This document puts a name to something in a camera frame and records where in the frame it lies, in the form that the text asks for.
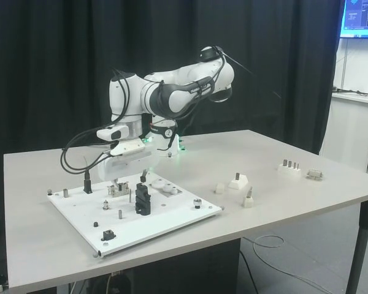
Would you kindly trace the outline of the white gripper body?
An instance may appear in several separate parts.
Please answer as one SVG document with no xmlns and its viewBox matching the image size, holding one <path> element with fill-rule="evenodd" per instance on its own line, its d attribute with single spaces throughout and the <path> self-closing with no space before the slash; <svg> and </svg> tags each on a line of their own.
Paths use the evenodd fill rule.
<svg viewBox="0 0 368 294">
<path fill-rule="evenodd" d="M 154 151 L 141 151 L 129 155 L 107 158 L 98 164 L 98 176 L 102 181 L 138 174 L 155 167 L 159 162 L 159 155 Z"/>
</svg>

